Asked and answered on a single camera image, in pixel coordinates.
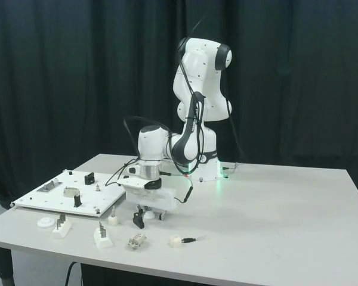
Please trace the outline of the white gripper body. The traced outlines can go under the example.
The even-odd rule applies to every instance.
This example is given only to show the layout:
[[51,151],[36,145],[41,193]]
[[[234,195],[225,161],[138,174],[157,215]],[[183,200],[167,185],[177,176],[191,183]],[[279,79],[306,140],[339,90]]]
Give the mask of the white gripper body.
[[153,190],[146,189],[126,189],[126,200],[130,203],[153,209],[175,209],[176,190],[172,188],[159,188]]

